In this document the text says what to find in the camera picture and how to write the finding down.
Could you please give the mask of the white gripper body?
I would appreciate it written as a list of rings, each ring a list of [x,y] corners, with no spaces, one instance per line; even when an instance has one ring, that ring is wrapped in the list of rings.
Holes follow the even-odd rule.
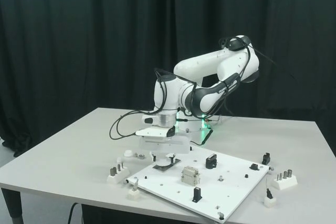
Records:
[[[190,139],[187,136],[140,137],[140,148],[152,153],[187,154],[190,151]]]

